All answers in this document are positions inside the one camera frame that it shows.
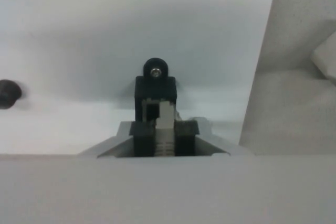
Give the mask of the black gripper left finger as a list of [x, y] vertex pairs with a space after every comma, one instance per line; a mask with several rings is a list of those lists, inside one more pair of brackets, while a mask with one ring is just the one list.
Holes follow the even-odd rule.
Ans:
[[153, 122], [121, 122], [116, 136], [105, 141], [97, 157], [152, 157], [154, 151], [155, 124]]

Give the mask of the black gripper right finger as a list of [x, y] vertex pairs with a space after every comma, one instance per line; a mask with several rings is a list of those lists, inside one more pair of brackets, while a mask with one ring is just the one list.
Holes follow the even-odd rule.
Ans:
[[199, 124], [196, 120], [174, 122], [174, 155], [175, 156], [212, 156], [228, 154], [200, 135]]

